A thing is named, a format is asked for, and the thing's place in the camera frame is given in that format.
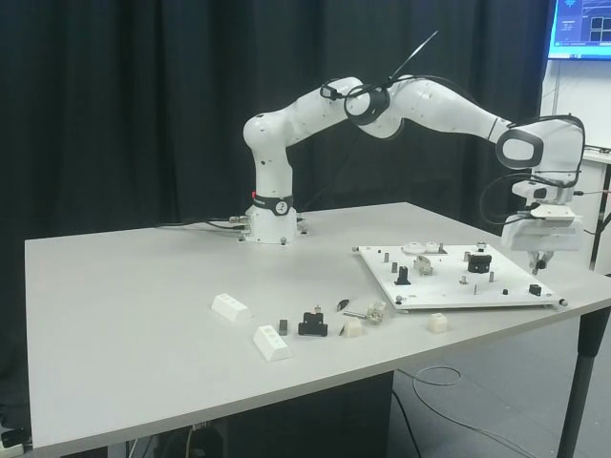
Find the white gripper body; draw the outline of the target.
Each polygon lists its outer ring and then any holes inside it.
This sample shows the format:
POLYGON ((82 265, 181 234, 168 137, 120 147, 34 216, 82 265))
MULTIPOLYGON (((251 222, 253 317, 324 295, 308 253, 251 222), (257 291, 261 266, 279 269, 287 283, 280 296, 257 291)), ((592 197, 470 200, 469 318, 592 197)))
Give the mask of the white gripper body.
POLYGON ((579 251, 583 240, 581 216, 573 219, 534 219, 525 214, 506 218, 501 243, 513 251, 579 251))

